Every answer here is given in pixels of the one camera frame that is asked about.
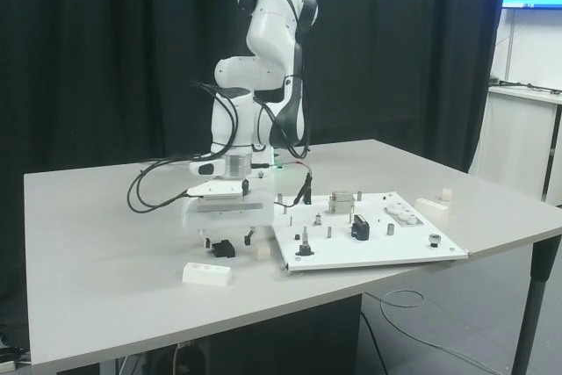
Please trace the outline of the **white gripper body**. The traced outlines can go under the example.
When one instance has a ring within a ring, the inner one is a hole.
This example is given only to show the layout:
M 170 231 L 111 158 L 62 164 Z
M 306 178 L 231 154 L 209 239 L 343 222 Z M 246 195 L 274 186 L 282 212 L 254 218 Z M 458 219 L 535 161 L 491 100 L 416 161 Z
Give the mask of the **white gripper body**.
M 270 226 L 274 201 L 269 194 L 231 198 L 190 198 L 181 212 L 183 227 L 190 232 L 236 227 Z

